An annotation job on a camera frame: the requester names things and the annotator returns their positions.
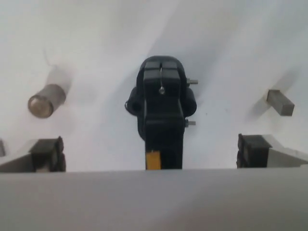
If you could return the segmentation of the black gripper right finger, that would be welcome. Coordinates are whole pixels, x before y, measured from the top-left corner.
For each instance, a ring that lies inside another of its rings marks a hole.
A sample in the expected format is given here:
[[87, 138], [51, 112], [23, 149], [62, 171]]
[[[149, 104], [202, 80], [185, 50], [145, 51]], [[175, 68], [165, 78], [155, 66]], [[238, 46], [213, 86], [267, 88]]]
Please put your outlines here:
[[307, 153], [284, 147], [272, 135], [238, 135], [237, 168], [284, 168], [307, 165]]

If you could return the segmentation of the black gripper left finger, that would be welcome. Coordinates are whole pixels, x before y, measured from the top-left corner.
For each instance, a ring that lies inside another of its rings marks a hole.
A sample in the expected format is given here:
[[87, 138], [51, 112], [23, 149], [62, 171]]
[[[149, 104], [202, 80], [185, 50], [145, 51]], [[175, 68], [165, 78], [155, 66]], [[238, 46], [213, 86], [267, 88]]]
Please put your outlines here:
[[65, 172], [62, 137], [27, 141], [15, 154], [0, 158], [1, 172]]

